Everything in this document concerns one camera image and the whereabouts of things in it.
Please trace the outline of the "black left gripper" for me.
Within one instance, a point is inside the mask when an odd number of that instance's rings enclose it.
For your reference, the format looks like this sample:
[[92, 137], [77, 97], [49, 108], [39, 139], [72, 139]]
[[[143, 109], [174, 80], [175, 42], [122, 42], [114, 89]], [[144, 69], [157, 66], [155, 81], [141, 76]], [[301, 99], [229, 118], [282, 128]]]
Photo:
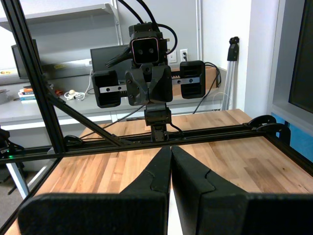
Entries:
[[171, 102], [173, 86], [176, 85], [180, 86], [184, 99], [205, 95], [203, 61], [182, 62], [178, 71], [172, 71], [168, 65], [153, 66], [148, 63], [125, 71], [124, 79], [125, 82], [120, 83], [115, 70], [92, 74], [94, 93], [100, 108], [119, 106], [122, 97], [127, 97], [132, 106]]

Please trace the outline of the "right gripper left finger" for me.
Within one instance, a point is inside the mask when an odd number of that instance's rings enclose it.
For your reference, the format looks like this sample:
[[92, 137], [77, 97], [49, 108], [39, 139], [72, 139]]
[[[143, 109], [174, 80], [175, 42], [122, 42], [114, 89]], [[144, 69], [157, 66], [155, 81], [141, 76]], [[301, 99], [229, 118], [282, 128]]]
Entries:
[[161, 148], [120, 193], [47, 193], [18, 214], [22, 235], [165, 235], [171, 181], [170, 147]]

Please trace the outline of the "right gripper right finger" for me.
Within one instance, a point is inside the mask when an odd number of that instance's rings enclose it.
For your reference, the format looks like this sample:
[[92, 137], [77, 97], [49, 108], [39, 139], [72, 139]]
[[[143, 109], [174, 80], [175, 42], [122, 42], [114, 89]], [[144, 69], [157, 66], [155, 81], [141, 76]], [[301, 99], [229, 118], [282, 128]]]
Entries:
[[172, 147], [172, 183], [185, 235], [310, 235], [311, 194], [249, 193]]

